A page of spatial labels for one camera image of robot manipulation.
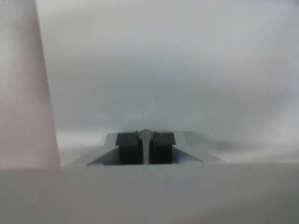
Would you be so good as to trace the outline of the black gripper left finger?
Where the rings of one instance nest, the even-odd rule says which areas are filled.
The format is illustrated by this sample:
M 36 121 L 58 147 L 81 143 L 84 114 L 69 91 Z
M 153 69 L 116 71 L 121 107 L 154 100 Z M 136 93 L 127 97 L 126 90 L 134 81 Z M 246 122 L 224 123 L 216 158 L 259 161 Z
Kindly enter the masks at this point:
M 94 159 L 92 165 L 140 165 L 143 162 L 142 142 L 138 132 L 122 132 L 108 134 L 105 144 Z

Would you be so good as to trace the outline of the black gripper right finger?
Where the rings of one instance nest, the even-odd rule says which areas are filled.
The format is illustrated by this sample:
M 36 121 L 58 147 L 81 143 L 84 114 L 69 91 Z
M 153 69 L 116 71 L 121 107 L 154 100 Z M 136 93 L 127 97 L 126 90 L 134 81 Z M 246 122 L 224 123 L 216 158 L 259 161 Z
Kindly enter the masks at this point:
M 150 164 L 183 164 L 190 162 L 203 163 L 200 159 L 175 147 L 173 132 L 154 132 L 149 143 Z

